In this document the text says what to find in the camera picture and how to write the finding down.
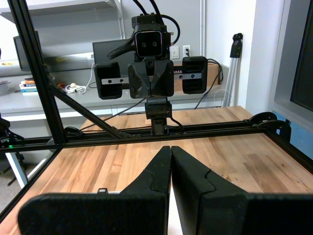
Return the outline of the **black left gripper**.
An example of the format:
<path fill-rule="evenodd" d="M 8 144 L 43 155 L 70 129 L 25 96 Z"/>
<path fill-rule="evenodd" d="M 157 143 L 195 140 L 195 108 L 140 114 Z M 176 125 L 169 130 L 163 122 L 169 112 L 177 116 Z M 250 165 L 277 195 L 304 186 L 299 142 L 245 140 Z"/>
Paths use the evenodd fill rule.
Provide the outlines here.
<path fill-rule="evenodd" d="M 121 76 L 117 62 L 95 65 L 98 95 L 103 100 L 118 99 L 129 90 L 133 99 L 162 99 L 175 93 L 175 81 L 181 81 L 184 94 L 202 94 L 207 88 L 208 60 L 203 56 L 185 57 L 180 66 L 172 60 L 146 57 L 131 63 Z"/>

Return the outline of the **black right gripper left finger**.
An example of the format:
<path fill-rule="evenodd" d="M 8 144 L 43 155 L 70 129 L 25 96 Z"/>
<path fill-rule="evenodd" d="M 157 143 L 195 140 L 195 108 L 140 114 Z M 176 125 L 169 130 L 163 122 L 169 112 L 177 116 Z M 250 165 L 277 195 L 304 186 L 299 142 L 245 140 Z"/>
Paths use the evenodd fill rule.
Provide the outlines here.
<path fill-rule="evenodd" d="M 48 193 L 18 212 L 23 235 L 165 235 L 168 231 L 171 148 L 162 147 L 120 193 Z"/>

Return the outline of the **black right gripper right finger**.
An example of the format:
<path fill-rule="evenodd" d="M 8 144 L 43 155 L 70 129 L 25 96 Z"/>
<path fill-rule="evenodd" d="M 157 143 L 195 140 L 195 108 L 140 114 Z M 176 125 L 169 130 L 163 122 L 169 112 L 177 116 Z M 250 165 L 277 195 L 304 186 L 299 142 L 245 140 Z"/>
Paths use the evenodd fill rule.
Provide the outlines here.
<path fill-rule="evenodd" d="M 313 230 L 310 194 L 249 193 L 178 146 L 172 182 L 185 235 L 307 235 Z"/>

